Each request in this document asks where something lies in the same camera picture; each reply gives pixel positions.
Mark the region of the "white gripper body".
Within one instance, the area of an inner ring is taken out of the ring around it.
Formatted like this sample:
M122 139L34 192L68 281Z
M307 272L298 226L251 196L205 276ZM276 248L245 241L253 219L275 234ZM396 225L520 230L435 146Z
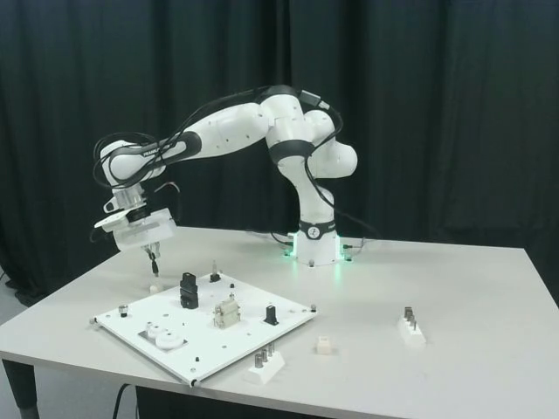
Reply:
M117 248L127 251L171 238L176 230L176 223L169 209L159 209L138 222L114 230L113 237Z

